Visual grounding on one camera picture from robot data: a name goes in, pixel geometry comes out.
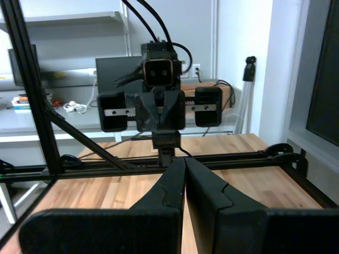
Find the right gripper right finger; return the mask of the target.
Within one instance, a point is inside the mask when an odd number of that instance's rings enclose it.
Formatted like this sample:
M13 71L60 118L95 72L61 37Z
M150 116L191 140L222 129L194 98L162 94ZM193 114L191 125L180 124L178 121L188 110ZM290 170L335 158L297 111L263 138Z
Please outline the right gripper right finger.
M199 253L338 253L337 209L276 209L193 158L186 197Z

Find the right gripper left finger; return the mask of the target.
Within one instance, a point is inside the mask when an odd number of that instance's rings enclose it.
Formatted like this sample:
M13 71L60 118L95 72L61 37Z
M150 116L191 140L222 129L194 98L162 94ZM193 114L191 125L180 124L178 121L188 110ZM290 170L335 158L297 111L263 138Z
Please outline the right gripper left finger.
M19 230L22 253L180 253L185 161L177 159L129 209L50 209Z

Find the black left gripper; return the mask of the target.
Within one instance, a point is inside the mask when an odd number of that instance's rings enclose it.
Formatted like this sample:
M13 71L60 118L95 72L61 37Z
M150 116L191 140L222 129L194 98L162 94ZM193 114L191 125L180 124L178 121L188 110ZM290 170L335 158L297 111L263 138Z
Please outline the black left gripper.
M139 132L177 131L185 128L186 113L193 112L198 127L221 124L222 90L219 87L198 87L193 103L188 104L182 90L153 90L127 94L114 92L97 98L101 129L104 132L126 130L135 121Z

